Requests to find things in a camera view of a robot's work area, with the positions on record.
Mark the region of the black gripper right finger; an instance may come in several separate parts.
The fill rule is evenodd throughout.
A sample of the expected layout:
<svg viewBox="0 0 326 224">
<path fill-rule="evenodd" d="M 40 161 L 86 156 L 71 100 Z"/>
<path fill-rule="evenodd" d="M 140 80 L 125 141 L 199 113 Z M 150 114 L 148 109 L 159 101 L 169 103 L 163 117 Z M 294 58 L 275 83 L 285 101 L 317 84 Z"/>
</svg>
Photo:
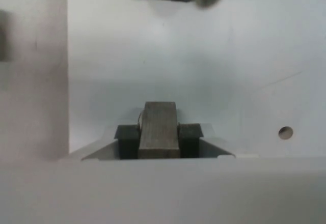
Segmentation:
<svg viewBox="0 0 326 224">
<path fill-rule="evenodd" d="M 204 139 L 204 133 L 199 123 L 178 124 L 178 143 L 180 158 L 218 158 L 222 155 L 231 155 L 227 151 Z"/>
</svg>

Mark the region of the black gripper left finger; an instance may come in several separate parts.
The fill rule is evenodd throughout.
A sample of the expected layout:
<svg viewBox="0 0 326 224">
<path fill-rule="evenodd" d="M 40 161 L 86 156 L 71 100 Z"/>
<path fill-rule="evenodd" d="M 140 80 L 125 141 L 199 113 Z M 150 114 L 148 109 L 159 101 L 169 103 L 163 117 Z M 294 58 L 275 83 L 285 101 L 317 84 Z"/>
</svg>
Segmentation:
<svg viewBox="0 0 326 224">
<path fill-rule="evenodd" d="M 138 158 L 140 128 L 135 125 L 118 125 L 112 141 L 103 138 L 89 148 L 82 160 L 131 160 Z"/>
</svg>

